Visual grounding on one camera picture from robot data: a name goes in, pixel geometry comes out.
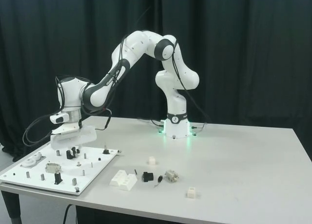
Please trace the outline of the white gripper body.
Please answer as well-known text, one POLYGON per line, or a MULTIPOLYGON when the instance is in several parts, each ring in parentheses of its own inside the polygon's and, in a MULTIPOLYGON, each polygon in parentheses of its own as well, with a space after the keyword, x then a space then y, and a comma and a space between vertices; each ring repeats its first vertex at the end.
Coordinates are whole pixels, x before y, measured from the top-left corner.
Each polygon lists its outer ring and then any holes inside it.
POLYGON ((78 130, 70 130, 65 133, 52 133, 50 145, 54 150, 63 148, 71 149, 74 146, 80 146, 85 143, 93 142, 97 139, 97 133, 94 126, 83 126, 78 130))

